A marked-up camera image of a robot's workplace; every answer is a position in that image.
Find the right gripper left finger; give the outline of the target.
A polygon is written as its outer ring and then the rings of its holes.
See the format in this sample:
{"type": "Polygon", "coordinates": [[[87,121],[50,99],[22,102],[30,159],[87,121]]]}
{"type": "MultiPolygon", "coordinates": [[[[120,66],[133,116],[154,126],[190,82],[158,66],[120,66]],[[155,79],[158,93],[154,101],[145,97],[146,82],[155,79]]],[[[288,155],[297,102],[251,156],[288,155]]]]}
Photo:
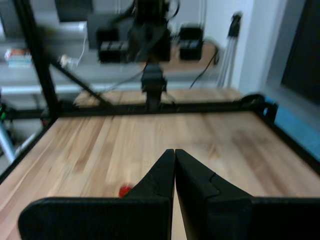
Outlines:
{"type": "Polygon", "coordinates": [[[174,150],[167,149],[122,198],[46,197],[20,213],[23,240],[169,240],[174,150]]]}

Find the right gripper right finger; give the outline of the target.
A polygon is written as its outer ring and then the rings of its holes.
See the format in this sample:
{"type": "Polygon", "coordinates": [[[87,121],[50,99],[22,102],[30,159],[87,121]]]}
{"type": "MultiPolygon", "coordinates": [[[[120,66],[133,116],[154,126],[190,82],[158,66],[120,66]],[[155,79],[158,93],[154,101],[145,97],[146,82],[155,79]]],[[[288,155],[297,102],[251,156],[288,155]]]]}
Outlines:
{"type": "Polygon", "coordinates": [[[178,200],[189,240],[317,240],[320,200],[253,196],[182,149],[175,152],[178,200]]]}

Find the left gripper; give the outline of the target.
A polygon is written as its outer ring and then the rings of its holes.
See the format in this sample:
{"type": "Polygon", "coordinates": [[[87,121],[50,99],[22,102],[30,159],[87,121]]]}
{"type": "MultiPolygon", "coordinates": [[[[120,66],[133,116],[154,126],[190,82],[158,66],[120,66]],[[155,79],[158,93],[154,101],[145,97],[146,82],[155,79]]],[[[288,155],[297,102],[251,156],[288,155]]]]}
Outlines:
{"type": "Polygon", "coordinates": [[[141,77],[142,92],[166,92],[167,83],[163,70],[158,63],[147,63],[145,65],[141,77]]]}

